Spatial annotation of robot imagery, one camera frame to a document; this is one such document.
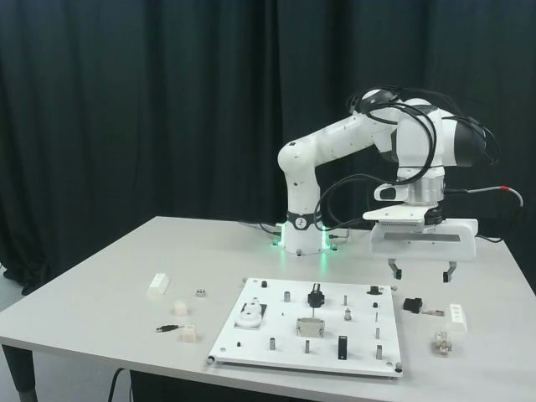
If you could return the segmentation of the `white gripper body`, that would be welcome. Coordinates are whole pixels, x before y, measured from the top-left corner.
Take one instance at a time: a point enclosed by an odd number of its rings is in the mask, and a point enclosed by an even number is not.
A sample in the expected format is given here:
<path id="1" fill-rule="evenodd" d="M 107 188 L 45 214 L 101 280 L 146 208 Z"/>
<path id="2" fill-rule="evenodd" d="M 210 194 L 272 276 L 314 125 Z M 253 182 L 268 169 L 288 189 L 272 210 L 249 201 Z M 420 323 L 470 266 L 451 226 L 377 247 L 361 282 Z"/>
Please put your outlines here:
<path id="1" fill-rule="evenodd" d="M 475 255 L 476 219 L 445 219 L 439 224 L 410 227 L 376 224 L 370 250 L 375 255 Z"/>

